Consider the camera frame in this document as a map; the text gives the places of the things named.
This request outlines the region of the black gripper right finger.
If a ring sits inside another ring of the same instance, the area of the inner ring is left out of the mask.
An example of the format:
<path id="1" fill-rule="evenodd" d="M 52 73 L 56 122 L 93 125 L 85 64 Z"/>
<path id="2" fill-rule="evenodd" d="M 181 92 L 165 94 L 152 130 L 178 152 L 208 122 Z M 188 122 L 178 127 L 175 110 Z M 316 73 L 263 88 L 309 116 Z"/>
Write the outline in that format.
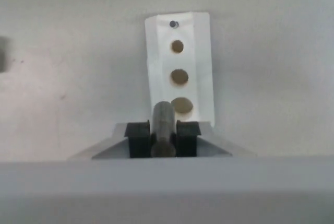
<path id="1" fill-rule="evenodd" d="M 257 155 L 216 134 L 210 122 L 177 121 L 177 157 L 257 157 Z"/>

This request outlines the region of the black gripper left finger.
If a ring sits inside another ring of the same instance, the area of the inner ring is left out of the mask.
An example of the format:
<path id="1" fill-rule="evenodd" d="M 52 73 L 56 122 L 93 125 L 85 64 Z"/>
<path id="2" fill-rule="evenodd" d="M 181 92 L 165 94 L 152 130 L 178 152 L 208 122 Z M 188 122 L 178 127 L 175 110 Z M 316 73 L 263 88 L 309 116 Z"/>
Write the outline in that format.
<path id="1" fill-rule="evenodd" d="M 150 122 L 117 123 L 108 137 L 72 156 L 70 160 L 105 160 L 151 157 Z"/>

